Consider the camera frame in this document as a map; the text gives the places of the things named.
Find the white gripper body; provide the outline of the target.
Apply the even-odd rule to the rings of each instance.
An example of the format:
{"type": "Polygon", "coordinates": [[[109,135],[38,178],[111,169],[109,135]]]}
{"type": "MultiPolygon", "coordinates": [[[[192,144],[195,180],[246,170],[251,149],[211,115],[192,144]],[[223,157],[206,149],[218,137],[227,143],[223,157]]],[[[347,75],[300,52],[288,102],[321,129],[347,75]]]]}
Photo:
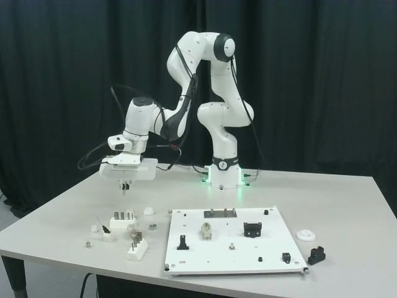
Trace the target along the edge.
{"type": "Polygon", "coordinates": [[[153,158],[144,158],[140,164],[126,164],[104,158],[99,168],[99,175],[104,179],[119,181],[153,180],[156,175],[158,161],[153,158]]]}

